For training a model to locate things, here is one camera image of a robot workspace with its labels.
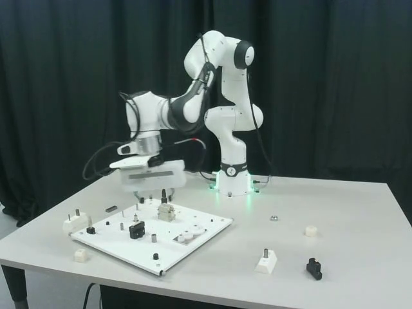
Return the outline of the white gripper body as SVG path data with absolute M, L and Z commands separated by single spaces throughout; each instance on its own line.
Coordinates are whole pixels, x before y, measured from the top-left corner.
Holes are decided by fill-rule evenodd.
M 148 163 L 148 159 L 118 161 L 120 181 L 125 191 L 152 191 L 185 186 L 183 160 L 166 161 L 155 167 L 149 167 Z

